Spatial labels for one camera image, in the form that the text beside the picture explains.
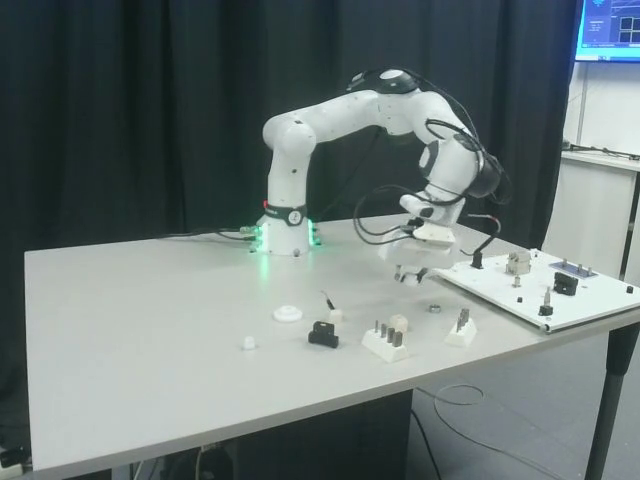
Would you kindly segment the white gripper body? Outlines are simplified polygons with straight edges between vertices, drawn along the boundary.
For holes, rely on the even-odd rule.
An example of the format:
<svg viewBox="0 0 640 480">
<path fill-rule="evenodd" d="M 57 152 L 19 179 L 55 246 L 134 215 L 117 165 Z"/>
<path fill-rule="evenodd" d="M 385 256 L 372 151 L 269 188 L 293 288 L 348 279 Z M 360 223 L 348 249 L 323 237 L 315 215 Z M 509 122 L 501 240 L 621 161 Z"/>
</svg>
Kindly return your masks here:
<svg viewBox="0 0 640 480">
<path fill-rule="evenodd" d="M 380 246 L 378 255 L 387 263 L 409 271 L 447 269 L 454 264 L 451 249 L 433 250 L 416 242 L 397 242 Z"/>
</svg>

